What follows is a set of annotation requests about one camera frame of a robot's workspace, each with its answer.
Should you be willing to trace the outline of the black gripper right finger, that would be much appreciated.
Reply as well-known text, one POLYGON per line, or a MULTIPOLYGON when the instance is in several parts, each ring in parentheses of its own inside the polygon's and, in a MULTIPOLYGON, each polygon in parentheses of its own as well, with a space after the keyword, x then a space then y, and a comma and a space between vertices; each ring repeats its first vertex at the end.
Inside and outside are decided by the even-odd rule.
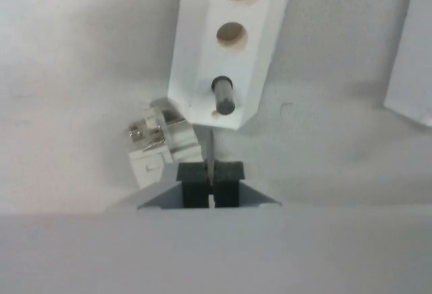
POLYGON ((213 165, 213 198, 216 208, 258 208, 281 206, 275 199, 245 183, 244 164, 241 161, 215 161, 213 165))

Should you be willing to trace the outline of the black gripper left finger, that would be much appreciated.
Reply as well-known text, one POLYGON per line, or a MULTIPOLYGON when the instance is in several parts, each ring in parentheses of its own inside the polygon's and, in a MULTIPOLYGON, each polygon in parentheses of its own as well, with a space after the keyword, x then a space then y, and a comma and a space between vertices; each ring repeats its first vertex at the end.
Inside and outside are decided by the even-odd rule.
POLYGON ((168 164, 159 181, 110 205, 108 211, 208 208, 209 196, 206 164, 168 164))

